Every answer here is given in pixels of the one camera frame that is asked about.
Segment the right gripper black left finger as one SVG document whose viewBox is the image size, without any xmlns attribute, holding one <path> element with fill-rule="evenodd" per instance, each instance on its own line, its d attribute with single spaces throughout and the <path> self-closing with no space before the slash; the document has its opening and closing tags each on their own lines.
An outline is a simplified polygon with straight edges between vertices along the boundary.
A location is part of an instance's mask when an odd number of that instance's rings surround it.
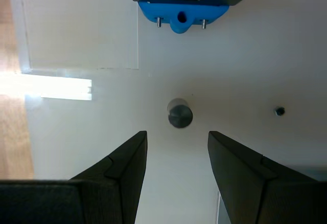
<svg viewBox="0 0 327 224">
<path fill-rule="evenodd" d="M 139 131 L 72 178 L 81 212 L 68 223 L 135 223 L 147 164 L 147 132 Z"/>
</svg>

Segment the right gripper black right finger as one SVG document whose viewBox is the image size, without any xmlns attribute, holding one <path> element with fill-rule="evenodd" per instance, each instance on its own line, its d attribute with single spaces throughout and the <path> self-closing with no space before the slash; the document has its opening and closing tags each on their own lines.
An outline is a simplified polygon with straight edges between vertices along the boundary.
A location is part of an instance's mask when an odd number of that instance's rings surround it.
<svg viewBox="0 0 327 224">
<path fill-rule="evenodd" d="M 231 223 L 290 223 L 289 203 L 267 188 L 289 177 L 289 168 L 217 131 L 209 132 L 207 147 Z"/>
</svg>

